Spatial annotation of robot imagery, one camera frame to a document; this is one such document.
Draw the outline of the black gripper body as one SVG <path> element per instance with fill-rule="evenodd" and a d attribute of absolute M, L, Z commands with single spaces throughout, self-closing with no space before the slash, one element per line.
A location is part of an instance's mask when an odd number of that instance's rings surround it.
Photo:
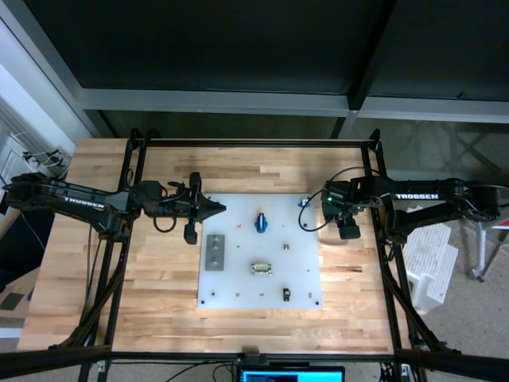
<path fill-rule="evenodd" d="M 359 226 L 354 218 L 360 207 L 351 200 L 350 191 L 348 181 L 326 181 L 324 184 L 324 218 L 327 223 L 336 223 L 342 240 L 360 238 Z"/>
<path fill-rule="evenodd" d="M 168 183 L 175 187 L 177 191 L 169 195 L 166 188 L 161 187 L 158 191 L 160 201 L 157 204 L 158 217 L 171 217 L 172 226 L 167 229 L 157 228 L 160 233 L 170 233 L 177 226 L 178 218 L 185 218 L 188 223 L 184 226 L 184 239 L 187 244 L 197 243 L 197 232 L 195 224 L 198 222 L 198 212 L 200 208 L 201 195 L 201 176 L 198 172 L 193 172 L 189 176 L 189 184 L 171 181 Z"/>

